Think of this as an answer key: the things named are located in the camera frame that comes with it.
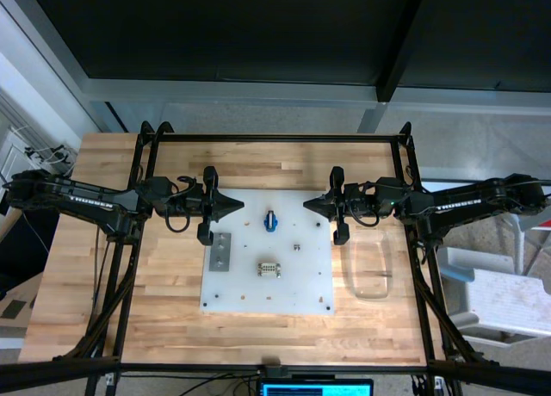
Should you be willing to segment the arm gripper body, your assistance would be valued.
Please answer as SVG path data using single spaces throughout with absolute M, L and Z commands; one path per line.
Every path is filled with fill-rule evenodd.
M 350 239 L 350 228 L 345 222 L 346 217 L 351 217 L 357 224 L 368 227 L 368 223 L 358 216 L 357 204 L 365 204 L 365 194 L 360 190 L 360 183 L 344 183 L 344 169 L 334 166 L 330 174 L 330 190 L 332 192 L 332 205 L 335 209 L 333 220 L 337 223 L 333 232 L 333 244 L 345 245 Z
M 184 211 L 189 217 L 201 217 L 197 227 L 197 239 L 204 246 L 210 246 L 214 234 L 210 224 L 214 217 L 214 196 L 218 189 L 219 176 L 213 166 L 207 166 L 203 171 L 203 184 L 194 181 L 185 190 Z

